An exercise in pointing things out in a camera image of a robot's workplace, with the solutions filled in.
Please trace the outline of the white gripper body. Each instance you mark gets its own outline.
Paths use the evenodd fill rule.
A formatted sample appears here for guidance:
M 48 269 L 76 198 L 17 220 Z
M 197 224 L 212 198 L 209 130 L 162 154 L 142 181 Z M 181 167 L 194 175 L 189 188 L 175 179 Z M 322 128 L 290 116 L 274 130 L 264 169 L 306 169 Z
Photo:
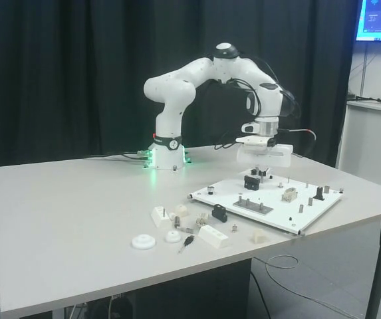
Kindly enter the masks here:
M 289 167 L 293 146 L 277 144 L 273 147 L 241 145 L 237 150 L 237 161 L 260 167 Z

